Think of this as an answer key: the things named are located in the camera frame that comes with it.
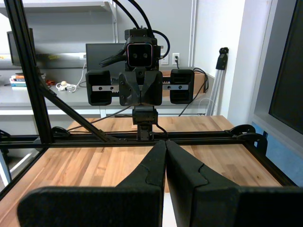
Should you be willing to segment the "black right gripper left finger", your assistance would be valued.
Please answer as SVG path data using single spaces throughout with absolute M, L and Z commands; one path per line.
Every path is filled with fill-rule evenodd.
M 116 187 L 41 187 L 18 204 L 22 227 L 160 227 L 166 144 L 159 141 Z

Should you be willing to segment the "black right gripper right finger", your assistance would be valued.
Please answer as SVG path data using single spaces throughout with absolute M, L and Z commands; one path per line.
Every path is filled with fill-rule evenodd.
M 179 227 L 297 227 L 303 223 L 300 187 L 240 186 L 173 141 L 167 178 Z

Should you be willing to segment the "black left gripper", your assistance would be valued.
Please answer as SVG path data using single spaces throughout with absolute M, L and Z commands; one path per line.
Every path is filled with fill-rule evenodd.
M 108 70 L 90 70 L 86 73 L 88 101 L 91 105 L 106 106 L 118 97 L 121 106 L 162 104 L 163 90 L 168 90 L 173 104 L 189 104 L 193 101 L 195 73 L 192 70 L 173 69 L 169 76 L 161 71 L 136 68 L 118 76 L 112 84 Z

